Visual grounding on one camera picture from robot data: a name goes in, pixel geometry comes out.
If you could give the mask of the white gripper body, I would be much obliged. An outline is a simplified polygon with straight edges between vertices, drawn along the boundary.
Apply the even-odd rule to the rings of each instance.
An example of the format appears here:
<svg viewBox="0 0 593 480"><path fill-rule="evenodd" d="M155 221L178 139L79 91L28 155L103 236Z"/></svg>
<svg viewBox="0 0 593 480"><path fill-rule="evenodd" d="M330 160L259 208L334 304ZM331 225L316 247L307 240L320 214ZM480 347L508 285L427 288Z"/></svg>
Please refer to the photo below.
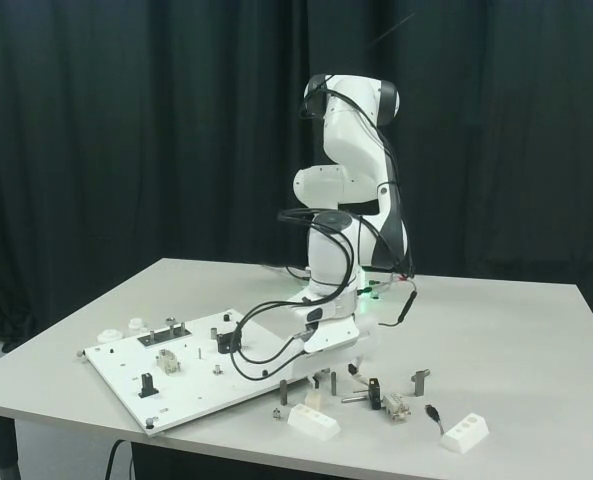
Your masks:
<svg viewBox="0 0 593 480"><path fill-rule="evenodd" d="M364 355L364 337L353 318L308 324L303 372L316 373L351 363Z"/></svg>

